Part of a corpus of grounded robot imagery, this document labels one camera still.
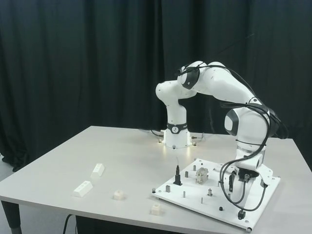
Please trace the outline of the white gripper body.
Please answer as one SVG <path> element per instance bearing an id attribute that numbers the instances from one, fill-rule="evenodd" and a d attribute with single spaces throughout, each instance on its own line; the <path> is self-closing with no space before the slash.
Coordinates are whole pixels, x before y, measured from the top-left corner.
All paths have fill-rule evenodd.
<path id="1" fill-rule="evenodd" d="M 241 208 L 256 208 L 259 204 L 259 183 L 255 181 L 244 182 L 235 180 L 233 183 L 232 201 L 234 206 Z"/>

